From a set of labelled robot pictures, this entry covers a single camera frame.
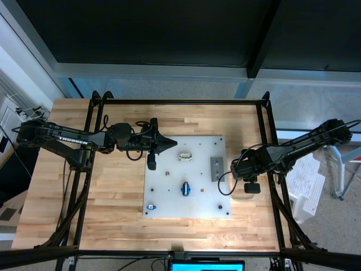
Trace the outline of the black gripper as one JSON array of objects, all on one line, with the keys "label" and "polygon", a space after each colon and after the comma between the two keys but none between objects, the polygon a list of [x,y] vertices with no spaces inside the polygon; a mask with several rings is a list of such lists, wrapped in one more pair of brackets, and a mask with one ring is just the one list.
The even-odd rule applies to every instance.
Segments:
[{"label": "black gripper", "polygon": [[156,158],[162,152],[177,146],[177,141],[164,137],[158,132],[157,118],[151,118],[150,121],[137,121],[135,123],[141,127],[139,133],[133,133],[130,137],[130,151],[139,152],[137,158],[130,157],[131,161],[138,161],[142,158],[143,152],[148,152],[147,167],[151,171],[156,170]]},{"label": "black gripper", "polygon": [[259,194],[260,184],[257,182],[257,176],[243,177],[244,191],[246,194]]}]

